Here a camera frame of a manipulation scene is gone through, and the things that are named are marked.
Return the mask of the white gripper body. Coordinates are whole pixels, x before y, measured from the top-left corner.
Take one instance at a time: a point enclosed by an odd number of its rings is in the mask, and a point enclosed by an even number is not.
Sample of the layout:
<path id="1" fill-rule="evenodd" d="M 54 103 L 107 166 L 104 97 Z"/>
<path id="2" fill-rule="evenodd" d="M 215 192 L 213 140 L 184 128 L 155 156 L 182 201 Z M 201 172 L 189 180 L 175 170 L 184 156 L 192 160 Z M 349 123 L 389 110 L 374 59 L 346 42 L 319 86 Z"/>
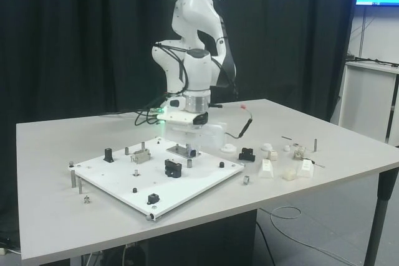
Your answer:
<path id="1" fill-rule="evenodd" d="M 168 123 L 168 140 L 192 148 L 221 148 L 225 144 L 226 123 L 178 125 Z"/>

